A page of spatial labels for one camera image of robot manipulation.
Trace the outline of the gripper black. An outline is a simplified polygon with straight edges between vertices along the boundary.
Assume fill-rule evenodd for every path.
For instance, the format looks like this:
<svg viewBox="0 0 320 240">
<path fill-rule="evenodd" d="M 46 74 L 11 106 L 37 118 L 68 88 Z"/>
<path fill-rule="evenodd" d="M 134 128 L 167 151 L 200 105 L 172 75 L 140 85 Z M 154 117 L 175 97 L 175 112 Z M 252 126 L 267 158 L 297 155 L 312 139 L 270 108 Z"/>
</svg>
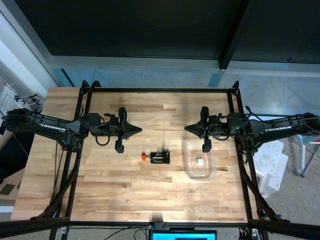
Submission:
<svg viewBox="0 0 320 240">
<path fill-rule="evenodd" d="M 227 133 L 225 128 L 222 126 L 221 114 L 209 115 L 209 108 L 203 106 L 201 109 L 201 119 L 191 125 L 185 126 L 184 129 L 199 139 L 204 139 L 202 145 L 202 152 L 209 153 L 212 149 L 212 141 L 210 137 L 217 141 L 226 141 Z"/>
<path fill-rule="evenodd" d="M 131 136 L 142 132 L 142 128 L 134 126 L 127 121 L 127 111 L 124 107 L 119 108 L 118 117 L 110 113 L 105 113 L 104 115 L 109 117 L 110 120 L 97 127 L 96 143 L 104 147 L 109 144 L 111 137 L 117 137 L 115 150 L 117 153 L 123 154 L 125 149 L 123 139 L 127 140 Z M 107 142 L 100 143 L 98 137 L 107 137 Z"/>
</svg>

